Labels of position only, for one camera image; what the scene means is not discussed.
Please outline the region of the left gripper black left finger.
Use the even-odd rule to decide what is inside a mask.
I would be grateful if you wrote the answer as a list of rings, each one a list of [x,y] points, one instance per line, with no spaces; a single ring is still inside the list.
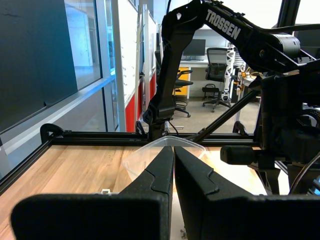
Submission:
[[[107,194],[38,194],[10,215],[18,240],[167,240],[174,152],[164,147],[125,189]]]

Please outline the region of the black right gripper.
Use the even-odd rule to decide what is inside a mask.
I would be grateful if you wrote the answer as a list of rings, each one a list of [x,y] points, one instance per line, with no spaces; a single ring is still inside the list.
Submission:
[[[305,65],[297,74],[257,77],[251,93],[259,92],[260,102],[260,155],[248,146],[223,146],[220,158],[230,165],[249,165],[258,159],[284,158],[299,164],[320,164],[319,121],[320,67]],[[274,167],[258,169],[257,175],[267,195],[279,195],[281,170]],[[309,170],[288,165],[290,194],[306,194],[310,188]]]

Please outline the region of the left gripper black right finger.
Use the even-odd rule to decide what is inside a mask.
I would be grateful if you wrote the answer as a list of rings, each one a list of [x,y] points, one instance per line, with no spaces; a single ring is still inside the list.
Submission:
[[[175,153],[175,185],[190,240],[317,240],[316,195],[253,195],[183,147]]]

